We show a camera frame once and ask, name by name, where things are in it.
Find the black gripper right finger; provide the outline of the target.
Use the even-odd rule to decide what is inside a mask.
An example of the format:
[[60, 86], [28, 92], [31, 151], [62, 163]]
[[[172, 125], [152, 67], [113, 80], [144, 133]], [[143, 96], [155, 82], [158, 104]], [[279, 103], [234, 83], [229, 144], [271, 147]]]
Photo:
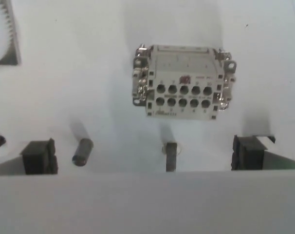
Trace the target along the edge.
[[281, 153], [275, 142], [275, 136], [270, 135], [235, 135], [231, 170], [295, 170], [295, 160]]

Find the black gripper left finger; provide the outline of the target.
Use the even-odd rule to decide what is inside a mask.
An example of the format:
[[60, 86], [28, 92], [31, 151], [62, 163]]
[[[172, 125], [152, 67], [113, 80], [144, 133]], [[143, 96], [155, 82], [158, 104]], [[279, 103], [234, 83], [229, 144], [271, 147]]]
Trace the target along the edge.
[[57, 175], [55, 141], [30, 141], [21, 152], [0, 157], [0, 176]]

